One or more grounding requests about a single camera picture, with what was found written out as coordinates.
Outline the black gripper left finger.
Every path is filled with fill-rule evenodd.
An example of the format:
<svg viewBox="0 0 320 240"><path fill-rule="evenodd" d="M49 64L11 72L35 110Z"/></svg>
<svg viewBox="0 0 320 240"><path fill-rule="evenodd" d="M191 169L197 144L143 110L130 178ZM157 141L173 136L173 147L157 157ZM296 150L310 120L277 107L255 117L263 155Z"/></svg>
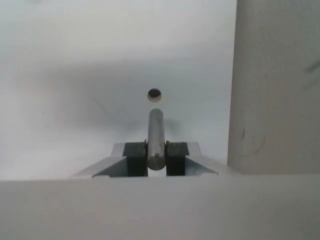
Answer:
<svg viewBox="0 0 320 240"><path fill-rule="evenodd" d="M75 173L74 178L107 176L111 178L146 177L147 144L145 142L116 143L111 155Z"/></svg>

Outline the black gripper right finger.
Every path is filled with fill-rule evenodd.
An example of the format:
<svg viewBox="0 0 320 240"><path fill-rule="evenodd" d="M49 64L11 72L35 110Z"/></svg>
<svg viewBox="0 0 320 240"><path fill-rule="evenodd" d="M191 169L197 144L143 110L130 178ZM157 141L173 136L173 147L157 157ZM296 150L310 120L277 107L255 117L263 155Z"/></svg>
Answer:
<svg viewBox="0 0 320 240"><path fill-rule="evenodd" d="M165 160L167 176L217 175L214 170L191 159L187 142L167 141L165 143Z"/></svg>

